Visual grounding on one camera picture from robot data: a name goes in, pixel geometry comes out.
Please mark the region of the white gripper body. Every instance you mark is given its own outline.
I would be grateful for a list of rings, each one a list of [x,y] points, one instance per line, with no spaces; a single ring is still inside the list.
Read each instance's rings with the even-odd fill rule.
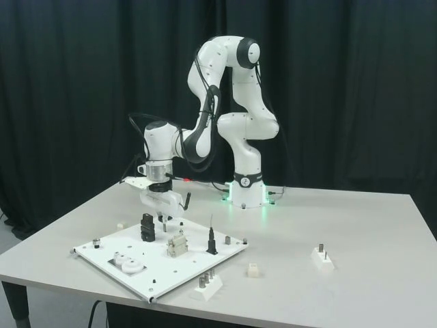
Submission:
[[[164,216],[182,216],[182,196],[174,191],[164,193],[144,190],[140,192],[141,202],[154,212]]]

